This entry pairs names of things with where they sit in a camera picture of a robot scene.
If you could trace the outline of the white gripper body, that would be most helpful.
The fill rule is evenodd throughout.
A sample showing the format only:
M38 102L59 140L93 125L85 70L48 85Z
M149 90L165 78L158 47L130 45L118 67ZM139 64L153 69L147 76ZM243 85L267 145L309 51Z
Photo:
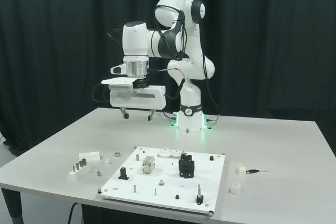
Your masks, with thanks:
M165 87L148 86L132 91L111 90L110 103L118 108L162 110L166 106Z

